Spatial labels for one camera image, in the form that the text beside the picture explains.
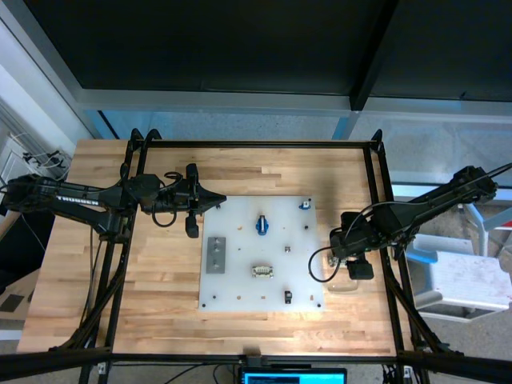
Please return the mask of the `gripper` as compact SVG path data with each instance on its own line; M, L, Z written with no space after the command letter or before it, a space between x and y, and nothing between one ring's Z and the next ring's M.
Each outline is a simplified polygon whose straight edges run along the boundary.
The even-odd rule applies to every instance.
M199 228L196 215L204 214L212 208L219 208L226 202L224 194L215 193L205 189L198 182L198 168L195 163L186 166L186 176L177 171L168 171L165 178L173 182L162 187L154 201L154 224L161 228L172 226L177 219L178 212L187 212L185 231L189 238L198 238ZM172 220L160 223L156 214L172 213Z
M344 265L351 280L374 278L372 265L366 260L366 252L377 245L378 236L369 222L357 212L341 214L341 225L330 232L330 266Z

